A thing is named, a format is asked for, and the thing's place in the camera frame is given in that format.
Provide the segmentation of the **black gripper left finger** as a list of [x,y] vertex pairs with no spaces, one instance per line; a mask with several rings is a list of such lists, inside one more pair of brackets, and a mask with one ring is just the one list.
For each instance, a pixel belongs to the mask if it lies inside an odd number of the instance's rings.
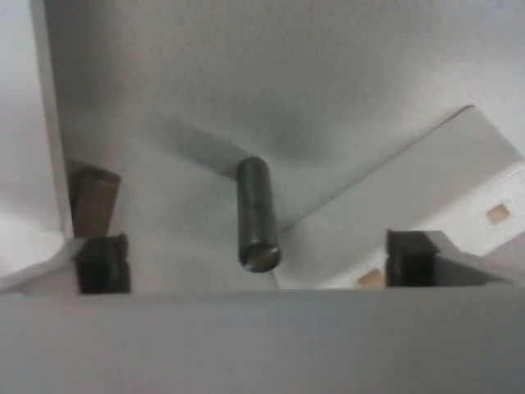
[[1,278],[3,294],[129,294],[129,241],[124,233],[75,238],[51,259]]

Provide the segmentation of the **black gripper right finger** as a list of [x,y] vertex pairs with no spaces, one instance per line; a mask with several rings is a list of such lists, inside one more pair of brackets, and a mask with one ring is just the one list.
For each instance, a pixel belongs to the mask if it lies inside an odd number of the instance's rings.
[[388,287],[464,287],[508,284],[482,266],[482,258],[460,250],[442,231],[386,232]]

